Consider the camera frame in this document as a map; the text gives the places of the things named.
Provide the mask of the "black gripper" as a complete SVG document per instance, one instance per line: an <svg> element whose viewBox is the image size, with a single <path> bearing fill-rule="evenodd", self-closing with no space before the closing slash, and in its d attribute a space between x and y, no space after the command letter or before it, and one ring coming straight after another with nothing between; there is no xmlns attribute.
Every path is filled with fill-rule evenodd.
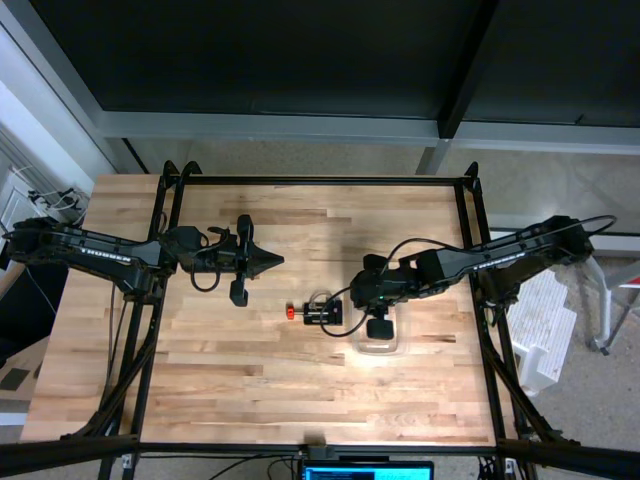
<svg viewBox="0 0 640 480"><path fill-rule="evenodd" d="M247 279L253 280L269 269L284 263L284 257L266 251L253 243L254 225L248 214L237 219L236 233L225 229L220 235L216 251L216 270L220 274L231 273L235 279L230 284L229 297L235 306L247 306L249 293Z"/></svg>
<svg viewBox="0 0 640 480"><path fill-rule="evenodd" d="M385 257L367 254L363 258L363 269L350 283L349 292L353 306L365 313L366 337L393 340L393 322L385 316L403 292L403 268L389 269Z"/></svg>

